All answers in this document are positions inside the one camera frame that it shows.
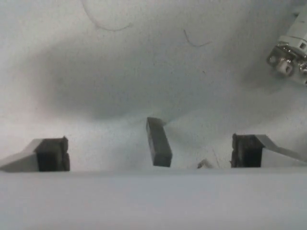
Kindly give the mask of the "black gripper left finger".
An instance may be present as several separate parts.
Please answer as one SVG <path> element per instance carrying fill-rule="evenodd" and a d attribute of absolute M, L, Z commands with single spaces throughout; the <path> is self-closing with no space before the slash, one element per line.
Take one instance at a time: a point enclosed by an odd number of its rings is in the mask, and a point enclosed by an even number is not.
<path fill-rule="evenodd" d="M 6 173 L 69 172 L 69 141 L 66 137 L 33 139 L 22 151 L 0 160 Z"/>

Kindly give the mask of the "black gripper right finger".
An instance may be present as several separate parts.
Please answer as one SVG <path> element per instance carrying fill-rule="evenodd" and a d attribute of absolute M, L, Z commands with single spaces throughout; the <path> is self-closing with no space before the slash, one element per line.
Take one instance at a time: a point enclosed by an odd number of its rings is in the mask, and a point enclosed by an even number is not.
<path fill-rule="evenodd" d="M 277 146 L 267 135 L 232 136 L 232 168 L 306 167 L 307 158 Z"/>

